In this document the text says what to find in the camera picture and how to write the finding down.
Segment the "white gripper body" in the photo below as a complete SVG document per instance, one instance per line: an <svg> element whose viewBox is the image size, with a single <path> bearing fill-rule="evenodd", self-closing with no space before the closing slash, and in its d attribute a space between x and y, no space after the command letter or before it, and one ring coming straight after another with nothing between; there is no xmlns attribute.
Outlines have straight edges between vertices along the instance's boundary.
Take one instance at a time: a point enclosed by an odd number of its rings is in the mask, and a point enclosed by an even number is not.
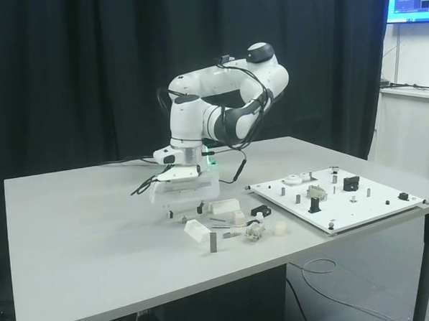
<svg viewBox="0 0 429 321"><path fill-rule="evenodd" d="M192 180L153 183L149 200L156 205L174 205L214 199L219 193L219 176L206 173Z"/></svg>

